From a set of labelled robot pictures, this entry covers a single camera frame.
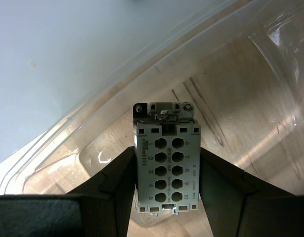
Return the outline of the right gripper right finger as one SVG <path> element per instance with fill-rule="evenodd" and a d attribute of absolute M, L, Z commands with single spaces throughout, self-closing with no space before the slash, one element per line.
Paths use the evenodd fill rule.
<path fill-rule="evenodd" d="M 215 237 L 304 237 L 304 195 L 263 181 L 206 149 L 200 197 Z"/>

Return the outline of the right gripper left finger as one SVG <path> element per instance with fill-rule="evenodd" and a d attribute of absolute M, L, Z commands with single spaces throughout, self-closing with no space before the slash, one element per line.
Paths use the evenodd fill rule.
<path fill-rule="evenodd" d="M 0 237 L 125 237 L 136 181 L 128 147 L 64 195 L 0 195 Z"/>

